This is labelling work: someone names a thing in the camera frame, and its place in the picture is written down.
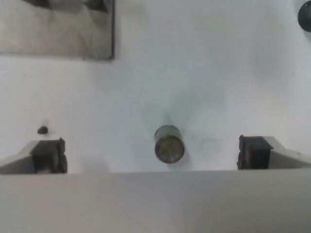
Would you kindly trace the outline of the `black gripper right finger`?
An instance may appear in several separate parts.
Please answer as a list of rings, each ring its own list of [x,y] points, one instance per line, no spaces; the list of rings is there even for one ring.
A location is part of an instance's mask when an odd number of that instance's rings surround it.
[[[311,167],[311,157],[285,148],[273,136],[239,137],[238,170],[301,169]]]

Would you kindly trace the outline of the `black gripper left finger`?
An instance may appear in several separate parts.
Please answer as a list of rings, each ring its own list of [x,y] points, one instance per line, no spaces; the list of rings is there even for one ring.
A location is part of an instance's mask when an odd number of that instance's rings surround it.
[[[56,140],[29,142],[20,152],[0,160],[1,174],[67,174],[66,143]]]

